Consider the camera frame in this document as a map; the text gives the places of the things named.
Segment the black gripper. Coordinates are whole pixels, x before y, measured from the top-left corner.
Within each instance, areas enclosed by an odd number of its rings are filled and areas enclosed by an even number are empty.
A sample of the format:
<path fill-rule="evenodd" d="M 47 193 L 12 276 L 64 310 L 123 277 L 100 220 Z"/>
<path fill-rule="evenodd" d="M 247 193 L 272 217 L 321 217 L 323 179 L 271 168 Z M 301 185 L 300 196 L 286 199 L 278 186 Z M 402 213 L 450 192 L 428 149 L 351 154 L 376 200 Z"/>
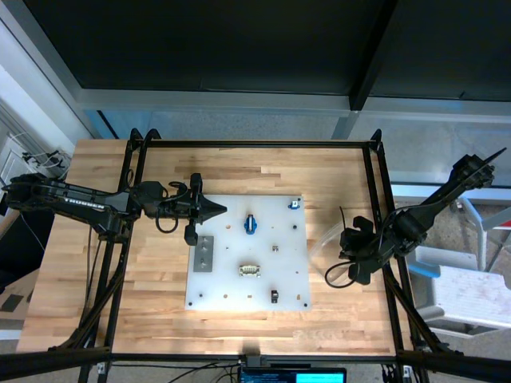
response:
<path fill-rule="evenodd" d="M 161 217 L 173 219 L 175 223 L 173 228 L 161 229 L 161 232 L 172 234 L 178 228 L 179 220 L 187 219 L 188 225 L 184 229 L 184 240 L 187 244 L 197 244 L 196 224 L 203 224 L 209 219 L 226 213 L 228 209 L 224 205 L 202 195 L 203 180 L 200 173 L 191 174 L 188 187 L 178 181 L 172 181 L 169 185 L 176 188 L 177 193 L 163 199 L 161 202 Z"/>
<path fill-rule="evenodd" d="M 356 216 L 352 228 L 345 228 L 340 236 L 340 259 L 353 259 L 349 268 L 349 278 L 361 285 L 369 285 L 371 275 L 379 270 L 378 236 L 374 224 L 365 217 Z"/>

